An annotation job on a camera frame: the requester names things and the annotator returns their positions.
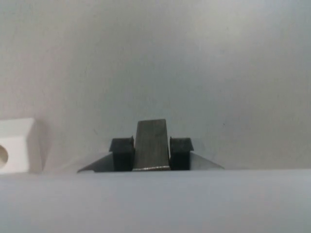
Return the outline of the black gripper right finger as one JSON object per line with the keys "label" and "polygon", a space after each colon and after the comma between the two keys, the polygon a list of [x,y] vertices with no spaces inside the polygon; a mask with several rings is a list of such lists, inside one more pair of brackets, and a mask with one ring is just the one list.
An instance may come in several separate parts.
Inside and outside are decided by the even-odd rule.
{"label": "black gripper right finger", "polygon": [[216,164],[196,153],[190,138],[170,137],[171,170],[224,170]]}

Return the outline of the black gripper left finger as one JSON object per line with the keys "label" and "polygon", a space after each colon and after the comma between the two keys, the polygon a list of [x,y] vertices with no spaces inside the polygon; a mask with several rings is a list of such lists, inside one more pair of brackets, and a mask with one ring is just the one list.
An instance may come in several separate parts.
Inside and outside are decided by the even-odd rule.
{"label": "black gripper left finger", "polygon": [[133,170],[134,157],[133,136],[129,138],[113,138],[107,156],[84,166],[77,173],[129,172]]}

